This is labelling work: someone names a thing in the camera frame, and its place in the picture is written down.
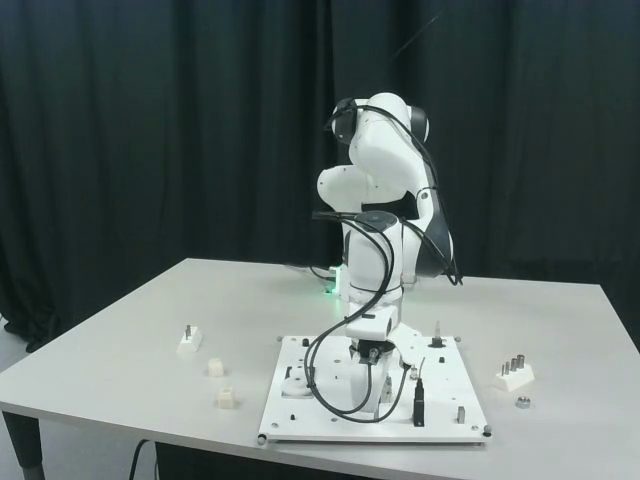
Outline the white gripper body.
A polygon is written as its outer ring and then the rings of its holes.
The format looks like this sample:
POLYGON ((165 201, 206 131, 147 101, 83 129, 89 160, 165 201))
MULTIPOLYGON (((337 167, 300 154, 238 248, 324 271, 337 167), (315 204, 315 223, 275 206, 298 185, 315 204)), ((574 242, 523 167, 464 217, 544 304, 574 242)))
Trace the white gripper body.
POLYGON ((361 362, 359 357, 354 357, 348 372, 352 400, 349 412, 373 414, 378 409, 386 381, 387 362, 379 361, 371 365, 361 362))

